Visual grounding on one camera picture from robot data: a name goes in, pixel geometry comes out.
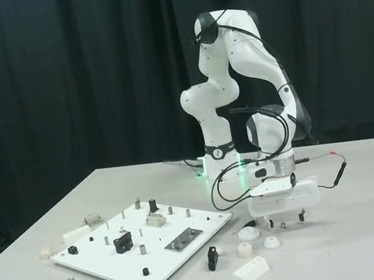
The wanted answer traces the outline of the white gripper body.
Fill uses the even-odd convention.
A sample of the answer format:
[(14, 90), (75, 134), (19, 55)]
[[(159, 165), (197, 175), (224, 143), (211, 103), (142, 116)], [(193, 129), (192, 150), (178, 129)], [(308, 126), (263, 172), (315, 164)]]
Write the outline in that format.
[(253, 218), (306, 209), (320, 202), (317, 176), (301, 179), (284, 195), (256, 196), (248, 202), (248, 212)]

